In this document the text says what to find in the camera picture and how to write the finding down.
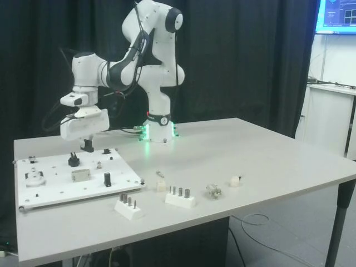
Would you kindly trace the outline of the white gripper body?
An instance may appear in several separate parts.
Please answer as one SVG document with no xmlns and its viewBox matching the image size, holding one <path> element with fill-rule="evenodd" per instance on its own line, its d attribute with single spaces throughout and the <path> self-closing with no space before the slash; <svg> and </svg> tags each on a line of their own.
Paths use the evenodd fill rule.
<svg viewBox="0 0 356 267">
<path fill-rule="evenodd" d="M 106 131 L 109 126 L 107 109 L 80 108 L 61 121 L 60 134 L 64 140 L 74 140 Z"/>
</svg>

